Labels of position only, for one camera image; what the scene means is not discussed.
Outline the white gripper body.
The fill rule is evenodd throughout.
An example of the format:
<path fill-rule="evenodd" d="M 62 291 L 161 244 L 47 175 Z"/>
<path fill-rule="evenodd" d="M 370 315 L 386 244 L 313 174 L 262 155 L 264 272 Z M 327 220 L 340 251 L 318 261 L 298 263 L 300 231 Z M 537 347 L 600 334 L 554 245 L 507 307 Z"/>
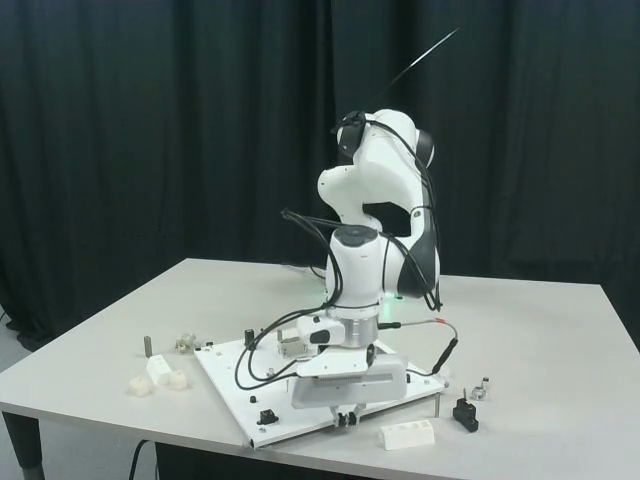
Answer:
<path fill-rule="evenodd" d="M 397 354 L 323 352 L 296 369 L 295 409 L 339 407 L 398 400 L 406 394 L 406 360 Z"/>

